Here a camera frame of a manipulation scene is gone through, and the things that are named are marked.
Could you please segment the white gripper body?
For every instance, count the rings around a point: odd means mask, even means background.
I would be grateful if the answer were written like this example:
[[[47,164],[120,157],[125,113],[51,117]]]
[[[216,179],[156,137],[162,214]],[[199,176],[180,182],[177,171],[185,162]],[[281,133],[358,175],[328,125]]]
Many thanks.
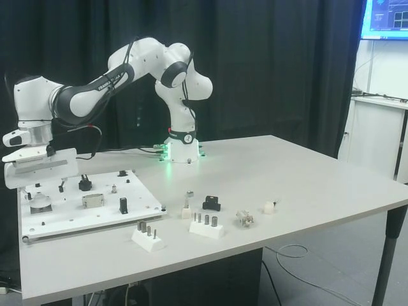
[[[78,174],[75,148],[57,150],[52,155],[49,155],[49,152],[50,147],[24,147],[4,156],[6,187],[22,188]]]

